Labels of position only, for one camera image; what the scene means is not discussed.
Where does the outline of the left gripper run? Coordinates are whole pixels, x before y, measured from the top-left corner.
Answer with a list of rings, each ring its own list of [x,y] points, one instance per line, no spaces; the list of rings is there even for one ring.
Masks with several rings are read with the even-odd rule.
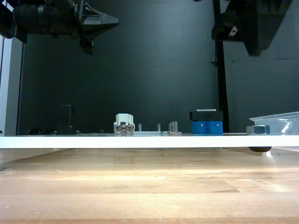
[[[14,7],[15,31],[27,35],[79,38],[86,54],[93,39],[118,26],[118,19],[92,8],[83,0],[19,0]]]

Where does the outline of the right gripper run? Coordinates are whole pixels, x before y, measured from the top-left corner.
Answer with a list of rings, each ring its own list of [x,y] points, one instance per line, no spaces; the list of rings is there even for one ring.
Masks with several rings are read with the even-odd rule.
[[[212,29],[215,41],[243,42],[250,56],[269,48],[291,0],[230,0]]]

